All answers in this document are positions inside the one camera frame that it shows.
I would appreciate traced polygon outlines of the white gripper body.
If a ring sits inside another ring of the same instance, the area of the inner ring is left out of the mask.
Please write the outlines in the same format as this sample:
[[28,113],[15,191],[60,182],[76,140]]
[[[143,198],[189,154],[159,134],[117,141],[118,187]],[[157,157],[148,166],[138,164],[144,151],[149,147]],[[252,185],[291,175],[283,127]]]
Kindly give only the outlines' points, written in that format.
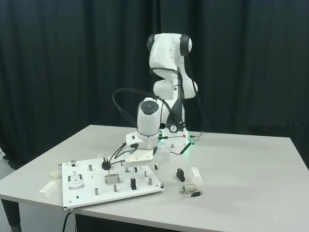
[[171,149],[168,147],[154,149],[126,149],[124,153],[125,167],[154,166],[168,163]]

